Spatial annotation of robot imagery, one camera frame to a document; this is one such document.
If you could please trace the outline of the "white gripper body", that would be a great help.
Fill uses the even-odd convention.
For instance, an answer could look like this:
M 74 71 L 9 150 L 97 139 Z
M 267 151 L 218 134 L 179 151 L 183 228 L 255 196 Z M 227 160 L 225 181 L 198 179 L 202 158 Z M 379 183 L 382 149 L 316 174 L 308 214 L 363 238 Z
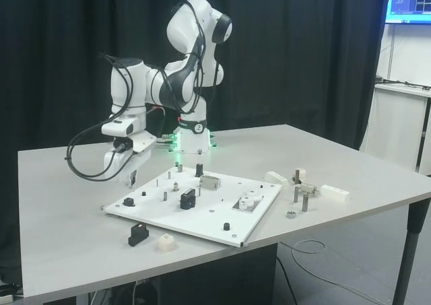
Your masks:
M 150 150 L 136 153 L 132 149 L 124 152 L 114 152 L 112 149 L 104 155 L 104 168 L 107 168 L 107 171 L 103 174 L 103 179 L 111 178 L 122 184 L 127 184 L 128 175 L 135 170 L 138 172 L 150 157 Z

